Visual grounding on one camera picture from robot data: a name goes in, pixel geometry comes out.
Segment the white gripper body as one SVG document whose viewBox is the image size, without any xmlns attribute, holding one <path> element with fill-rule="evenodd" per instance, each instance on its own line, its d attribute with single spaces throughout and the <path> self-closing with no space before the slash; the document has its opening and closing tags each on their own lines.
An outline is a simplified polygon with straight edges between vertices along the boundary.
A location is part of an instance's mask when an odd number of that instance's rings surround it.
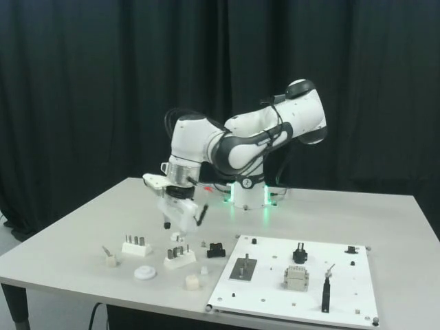
<svg viewBox="0 0 440 330">
<path fill-rule="evenodd" d="M 165 195 L 160 197 L 157 203 L 163 215 L 166 215 L 171 225 L 185 228 L 187 232 L 194 232 L 197 229 L 197 214 L 199 206 L 191 199 L 177 199 Z"/>
</svg>

